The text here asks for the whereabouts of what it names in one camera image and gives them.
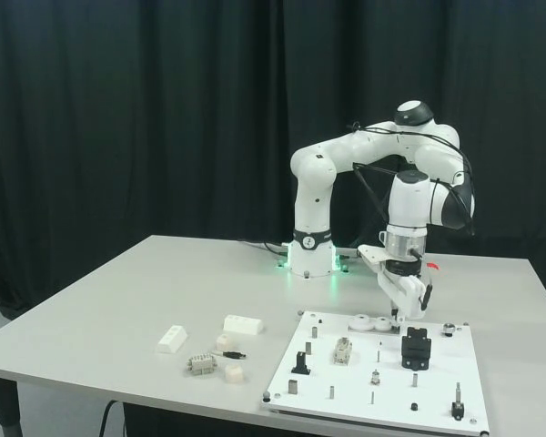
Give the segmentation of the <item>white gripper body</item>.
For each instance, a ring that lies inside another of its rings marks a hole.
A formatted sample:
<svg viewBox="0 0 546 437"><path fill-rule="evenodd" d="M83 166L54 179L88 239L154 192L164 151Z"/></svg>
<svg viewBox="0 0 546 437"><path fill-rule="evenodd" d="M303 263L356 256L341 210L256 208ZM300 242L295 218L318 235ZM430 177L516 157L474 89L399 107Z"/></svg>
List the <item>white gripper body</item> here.
<svg viewBox="0 0 546 437"><path fill-rule="evenodd" d="M390 300L391 308L398 307L398 314L406 320L420 320L425 315L422 300L426 285L415 275L399 276L381 271L377 275L379 287Z"/></svg>

